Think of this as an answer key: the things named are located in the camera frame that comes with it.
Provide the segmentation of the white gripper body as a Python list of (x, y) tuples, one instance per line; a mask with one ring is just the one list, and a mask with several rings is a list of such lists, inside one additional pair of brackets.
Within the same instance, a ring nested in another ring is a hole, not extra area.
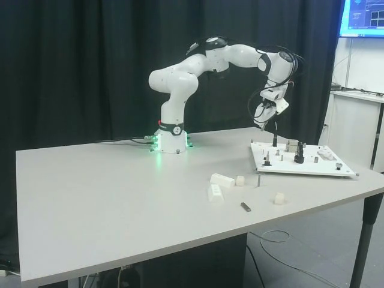
[(275, 106), (258, 105), (254, 113), (253, 122), (258, 126), (265, 126), (268, 121), (276, 114)]

